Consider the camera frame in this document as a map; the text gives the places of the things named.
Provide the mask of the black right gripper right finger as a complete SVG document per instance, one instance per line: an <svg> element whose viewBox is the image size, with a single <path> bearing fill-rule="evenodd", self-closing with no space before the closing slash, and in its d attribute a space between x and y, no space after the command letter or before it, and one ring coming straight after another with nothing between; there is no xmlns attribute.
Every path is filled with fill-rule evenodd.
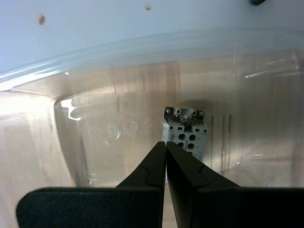
<svg viewBox="0 0 304 228"><path fill-rule="evenodd" d="M167 143L167 177L180 228L301 228L302 188L242 187L174 142Z"/></svg>

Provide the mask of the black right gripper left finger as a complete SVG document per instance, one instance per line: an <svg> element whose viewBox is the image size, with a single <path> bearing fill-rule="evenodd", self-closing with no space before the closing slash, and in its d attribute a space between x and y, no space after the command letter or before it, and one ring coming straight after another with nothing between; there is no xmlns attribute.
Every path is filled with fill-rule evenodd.
<svg viewBox="0 0 304 228"><path fill-rule="evenodd" d="M160 228L165 143L158 142L115 188L41 188L17 204L21 228Z"/></svg>

